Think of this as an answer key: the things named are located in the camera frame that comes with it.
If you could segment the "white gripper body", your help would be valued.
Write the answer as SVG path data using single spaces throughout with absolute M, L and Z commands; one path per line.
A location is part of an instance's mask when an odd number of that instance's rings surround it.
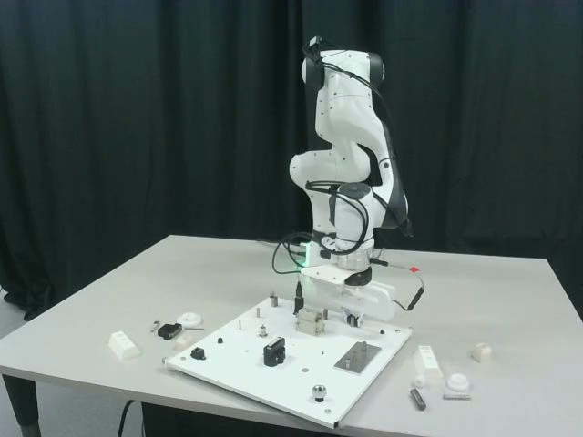
M 338 305 L 357 317 L 391 320 L 396 311 L 392 291 L 394 287 L 376 281 L 360 287 L 345 286 Z

